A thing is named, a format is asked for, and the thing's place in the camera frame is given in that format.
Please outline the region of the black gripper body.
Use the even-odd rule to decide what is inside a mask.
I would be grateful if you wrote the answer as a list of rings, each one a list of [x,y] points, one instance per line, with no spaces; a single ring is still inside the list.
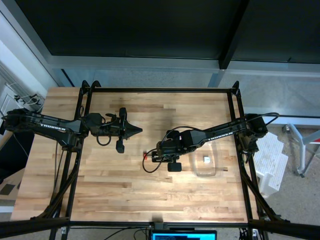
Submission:
[[[161,162],[167,163],[168,172],[181,172],[182,164],[177,162],[180,158],[180,145],[178,140],[159,141],[156,145],[156,154]]]
[[[110,117],[111,120],[107,123],[109,126],[108,132],[110,137],[118,137],[116,141],[116,151],[118,153],[125,152],[125,146],[123,141],[128,139],[127,136],[127,110],[125,107],[119,109],[119,116],[115,114],[107,113],[107,117]]]

